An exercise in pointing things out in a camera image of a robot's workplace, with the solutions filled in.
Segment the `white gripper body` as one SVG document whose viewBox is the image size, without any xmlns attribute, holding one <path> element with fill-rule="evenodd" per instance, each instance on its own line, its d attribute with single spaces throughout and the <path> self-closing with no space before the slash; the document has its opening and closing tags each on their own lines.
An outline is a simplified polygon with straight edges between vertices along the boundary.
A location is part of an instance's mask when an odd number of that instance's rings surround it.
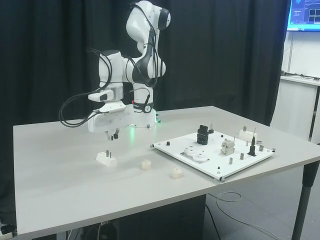
<svg viewBox="0 0 320 240">
<path fill-rule="evenodd" d="M 105 103 L 94 113 L 97 113 L 97 115 L 87 122 L 88 130 L 91 133 L 111 132 L 134 123 L 132 104 Z"/>
</svg>

